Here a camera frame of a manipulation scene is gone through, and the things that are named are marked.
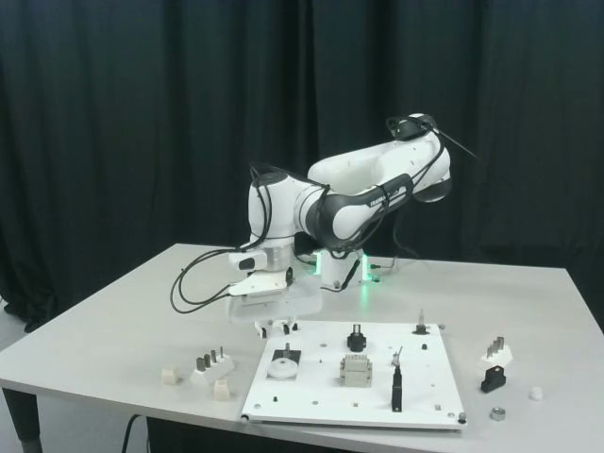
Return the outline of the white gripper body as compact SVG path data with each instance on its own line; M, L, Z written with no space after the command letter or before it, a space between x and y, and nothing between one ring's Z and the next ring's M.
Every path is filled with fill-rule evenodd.
M304 277L284 290L231 297L226 313L232 323L269 323L292 321L299 316L317 313L322 307L321 281L316 277Z

